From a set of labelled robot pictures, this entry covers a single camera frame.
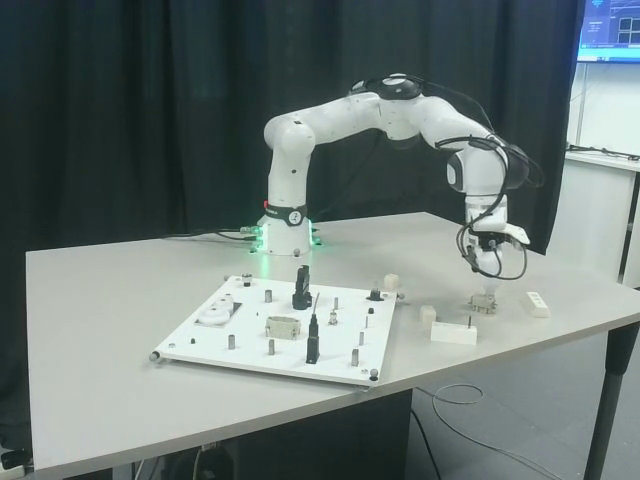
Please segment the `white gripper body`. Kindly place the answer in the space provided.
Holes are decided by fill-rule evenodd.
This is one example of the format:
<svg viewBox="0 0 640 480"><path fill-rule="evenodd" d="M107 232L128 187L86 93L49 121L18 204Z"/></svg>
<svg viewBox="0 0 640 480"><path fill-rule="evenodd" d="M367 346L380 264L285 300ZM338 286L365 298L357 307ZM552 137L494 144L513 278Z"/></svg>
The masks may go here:
<svg viewBox="0 0 640 480"><path fill-rule="evenodd" d="M502 272L502 252L500 247L488 251L473 247L474 271L483 277L484 286L498 286L498 276Z"/></svg>

